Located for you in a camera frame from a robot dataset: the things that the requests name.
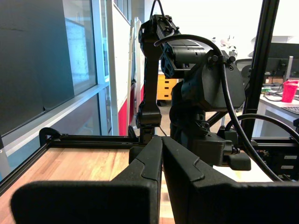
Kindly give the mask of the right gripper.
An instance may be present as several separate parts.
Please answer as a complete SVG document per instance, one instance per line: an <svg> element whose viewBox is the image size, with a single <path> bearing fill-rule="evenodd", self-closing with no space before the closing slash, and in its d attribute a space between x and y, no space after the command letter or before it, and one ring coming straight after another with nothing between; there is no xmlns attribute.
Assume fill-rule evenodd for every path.
<svg viewBox="0 0 299 224"><path fill-rule="evenodd" d="M234 147L231 140L225 140L215 133L208 133L192 141L192 152L209 165L229 166L235 171L250 171L251 160L246 153Z"/></svg>

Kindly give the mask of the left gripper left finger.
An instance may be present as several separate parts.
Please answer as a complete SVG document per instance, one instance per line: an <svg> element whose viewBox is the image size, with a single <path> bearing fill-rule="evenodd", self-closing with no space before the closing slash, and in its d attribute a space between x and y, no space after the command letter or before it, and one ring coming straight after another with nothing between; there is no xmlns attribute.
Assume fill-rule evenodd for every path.
<svg viewBox="0 0 299 224"><path fill-rule="evenodd" d="M17 189L18 224L157 224L163 143L154 137L111 181L37 181Z"/></svg>

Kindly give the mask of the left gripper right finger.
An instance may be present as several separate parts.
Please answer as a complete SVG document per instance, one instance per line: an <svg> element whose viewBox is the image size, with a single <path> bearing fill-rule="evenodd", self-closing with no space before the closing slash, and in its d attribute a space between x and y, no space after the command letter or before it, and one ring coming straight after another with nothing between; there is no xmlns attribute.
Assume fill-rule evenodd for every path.
<svg viewBox="0 0 299 224"><path fill-rule="evenodd" d="M295 182L236 182L170 137L163 168L177 224L296 224Z"/></svg>

